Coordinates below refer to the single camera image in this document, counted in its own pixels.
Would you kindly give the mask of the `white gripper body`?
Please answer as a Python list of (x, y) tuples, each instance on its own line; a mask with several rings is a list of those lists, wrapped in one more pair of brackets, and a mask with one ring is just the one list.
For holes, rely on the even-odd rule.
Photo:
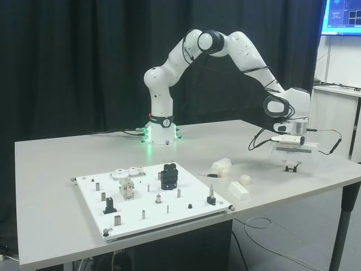
[(282, 162), (308, 163), (314, 161), (318, 153), (318, 143), (306, 142), (304, 145), (272, 143), (268, 149), (268, 156)]

